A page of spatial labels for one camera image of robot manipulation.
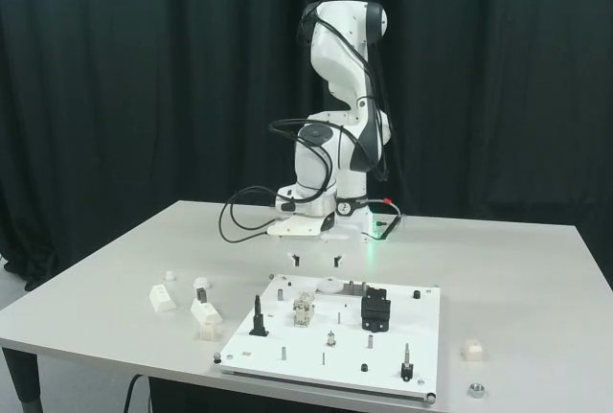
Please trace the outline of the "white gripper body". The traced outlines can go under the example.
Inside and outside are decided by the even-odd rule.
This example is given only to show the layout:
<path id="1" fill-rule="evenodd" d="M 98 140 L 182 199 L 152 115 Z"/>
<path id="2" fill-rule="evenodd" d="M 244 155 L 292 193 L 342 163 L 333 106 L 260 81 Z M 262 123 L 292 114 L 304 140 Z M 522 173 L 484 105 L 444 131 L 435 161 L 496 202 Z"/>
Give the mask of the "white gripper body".
<path id="1" fill-rule="evenodd" d="M 353 238 L 342 235 L 318 237 L 280 237 L 278 247 L 289 255 L 339 256 L 353 246 Z"/>

